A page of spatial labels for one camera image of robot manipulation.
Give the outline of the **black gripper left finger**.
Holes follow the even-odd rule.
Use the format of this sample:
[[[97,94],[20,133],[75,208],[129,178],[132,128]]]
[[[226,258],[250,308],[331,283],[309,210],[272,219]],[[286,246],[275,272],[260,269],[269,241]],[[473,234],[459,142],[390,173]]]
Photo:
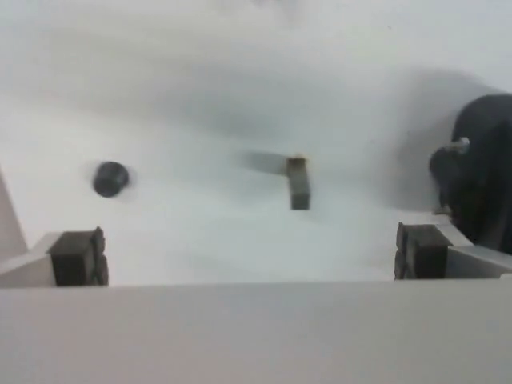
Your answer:
[[[108,286],[105,249],[106,238],[99,226],[45,234],[24,254],[1,261],[1,286]]]

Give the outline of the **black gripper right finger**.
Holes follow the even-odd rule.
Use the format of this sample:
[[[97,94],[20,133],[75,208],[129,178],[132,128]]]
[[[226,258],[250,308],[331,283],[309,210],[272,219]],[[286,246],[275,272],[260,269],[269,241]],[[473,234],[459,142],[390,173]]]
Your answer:
[[[394,278],[493,279],[511,276],[511,256],[478,246],[452,224],[405,224],[396,232]]]

